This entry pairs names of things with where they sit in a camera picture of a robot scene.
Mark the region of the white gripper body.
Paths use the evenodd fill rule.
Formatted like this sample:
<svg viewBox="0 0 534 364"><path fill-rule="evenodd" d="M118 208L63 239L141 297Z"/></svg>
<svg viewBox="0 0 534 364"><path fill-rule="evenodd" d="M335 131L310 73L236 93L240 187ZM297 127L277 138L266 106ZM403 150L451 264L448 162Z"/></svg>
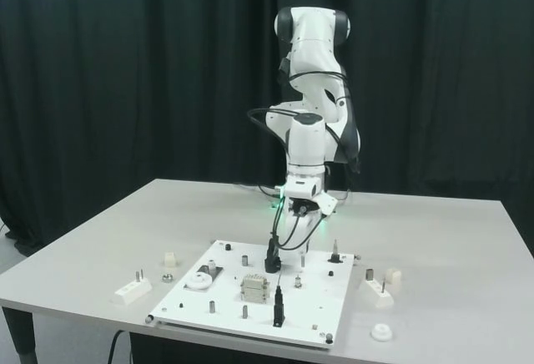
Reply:
<svg viewBox="0 0 534 364"><path fill-rule="evenodd" d="M304 251L325 216L319 211L296 215L288 211L278 231L278 247L285 251Z"/></svg>

